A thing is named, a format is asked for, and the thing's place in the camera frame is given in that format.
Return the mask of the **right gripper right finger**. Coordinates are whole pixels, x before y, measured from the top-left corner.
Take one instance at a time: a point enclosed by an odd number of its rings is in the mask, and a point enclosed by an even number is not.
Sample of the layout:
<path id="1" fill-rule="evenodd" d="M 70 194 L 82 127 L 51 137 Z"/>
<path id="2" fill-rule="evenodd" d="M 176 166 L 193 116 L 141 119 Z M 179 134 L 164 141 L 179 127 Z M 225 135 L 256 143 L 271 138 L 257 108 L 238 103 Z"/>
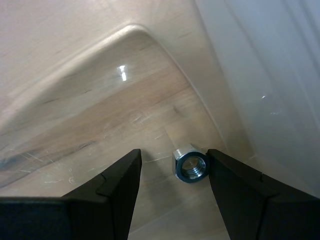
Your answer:
<path id="1" fill-rule="evenodd" d="M 320 200 L 210 149 L 209 181 L 232 240 L 318 240 Z"/>

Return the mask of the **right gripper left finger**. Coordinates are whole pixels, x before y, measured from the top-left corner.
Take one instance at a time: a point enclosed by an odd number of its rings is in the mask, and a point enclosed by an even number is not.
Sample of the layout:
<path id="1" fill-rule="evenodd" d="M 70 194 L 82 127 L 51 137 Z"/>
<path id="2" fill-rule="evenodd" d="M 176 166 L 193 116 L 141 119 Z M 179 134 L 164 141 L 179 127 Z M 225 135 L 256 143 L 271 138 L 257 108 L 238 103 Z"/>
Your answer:
<path id="1" fill-rule="evenodd" d="M 1 197 L 2 240 L 126 240 L 138 196 L 140 149 L 62 197 Z"/>

